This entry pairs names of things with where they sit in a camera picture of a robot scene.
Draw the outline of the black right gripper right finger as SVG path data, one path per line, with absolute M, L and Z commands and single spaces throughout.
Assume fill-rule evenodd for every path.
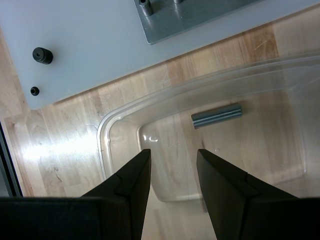
M 197 151 L 196 168 L 218 240 L 320 238 L 318 197 L 296 197 L 206 149 Z

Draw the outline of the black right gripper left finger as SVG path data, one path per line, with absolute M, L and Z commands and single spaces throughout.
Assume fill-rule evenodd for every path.
M 3 197 L 3 240 L 139 240 L 151 186 L 144 149 L 80 197 Z

